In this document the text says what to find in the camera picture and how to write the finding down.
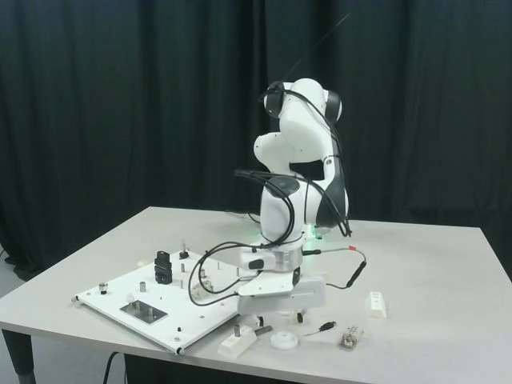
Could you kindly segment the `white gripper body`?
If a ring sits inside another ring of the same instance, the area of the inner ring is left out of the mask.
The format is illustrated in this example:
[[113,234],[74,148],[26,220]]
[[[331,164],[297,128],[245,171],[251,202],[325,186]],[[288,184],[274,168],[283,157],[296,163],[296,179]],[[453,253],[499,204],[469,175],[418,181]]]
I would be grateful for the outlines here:
[[295,287],[286,293],[242,296],[238,295],[237,312],[240,315],[263,315],[271,312],[307,311],[326,304],[326,276],[301,277]]

